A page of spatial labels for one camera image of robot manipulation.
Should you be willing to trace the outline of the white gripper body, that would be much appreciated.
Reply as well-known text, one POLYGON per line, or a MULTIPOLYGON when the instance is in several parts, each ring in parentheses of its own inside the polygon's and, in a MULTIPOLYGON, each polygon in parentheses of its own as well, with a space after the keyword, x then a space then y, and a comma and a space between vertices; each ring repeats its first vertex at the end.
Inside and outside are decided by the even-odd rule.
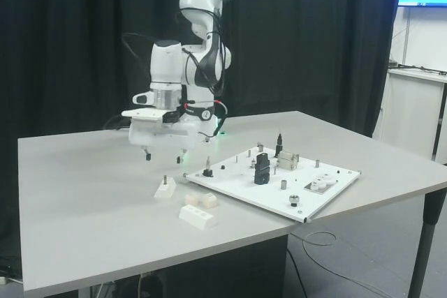
POLYGON ((193 149, 199 141, 197 125, 189 122, 165 124, 132 120, 129 128, 129 142, 141 147, 193 149))

